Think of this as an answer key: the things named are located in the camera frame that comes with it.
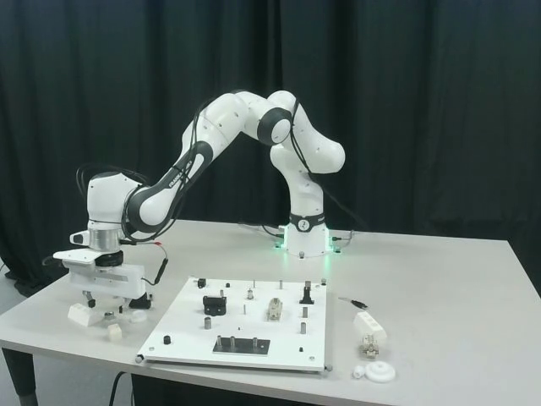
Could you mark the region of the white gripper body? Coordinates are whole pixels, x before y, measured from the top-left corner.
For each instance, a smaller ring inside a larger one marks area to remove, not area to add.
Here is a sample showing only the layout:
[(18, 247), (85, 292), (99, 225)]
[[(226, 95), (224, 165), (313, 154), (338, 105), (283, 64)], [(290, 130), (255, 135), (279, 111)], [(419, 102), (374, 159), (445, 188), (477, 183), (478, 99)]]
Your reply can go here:
[(95, 263), (63, 261), (70, 283), (80, 291), (138, 299), (145, 294), (145, 268), (141, 265), (96, 267)]

